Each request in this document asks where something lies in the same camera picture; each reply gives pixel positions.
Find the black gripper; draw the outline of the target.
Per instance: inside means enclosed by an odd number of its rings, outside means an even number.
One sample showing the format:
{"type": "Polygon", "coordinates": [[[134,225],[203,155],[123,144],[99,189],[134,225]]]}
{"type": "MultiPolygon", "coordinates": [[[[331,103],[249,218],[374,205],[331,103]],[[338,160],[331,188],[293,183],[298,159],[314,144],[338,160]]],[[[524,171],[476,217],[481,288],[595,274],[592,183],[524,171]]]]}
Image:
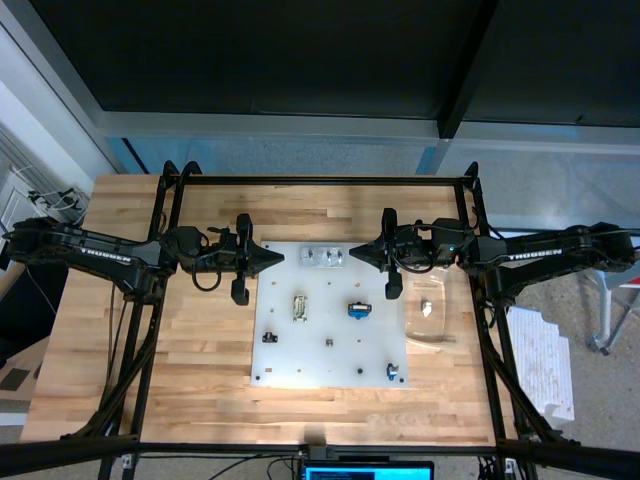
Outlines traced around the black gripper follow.
{"type": "MultiPolygon", "coordinates": [[[[247,213],[239,214],[236,219],[236,232],[229,228],[220,231],[218,253],[215,256],[215,272],[219,278],[225,273],[234,273],[231,282],[231,298],[238,306],[249,304],[249,290],[246,288],[246,277],[249,275],[249,242],[252,239],[253,224],[247,213]]],[[[284,261],[284,255],[256,243],[251,244],[251,256],[258,259],[251,265],[251,275],[256,276],[264,270],[284,261]]]]}
{"type": "Polygon", "coordinates": [[[384,272],[384,255],[388,281],[385,285],[387,300],[397,300],[403,291],[401,271],[421,273],[421,241],[412,225],[399,225],[397,212],[385,208],[382,215],[383,240],[376,239],[352,247],[349,255],[354,259],[384,272]]]}

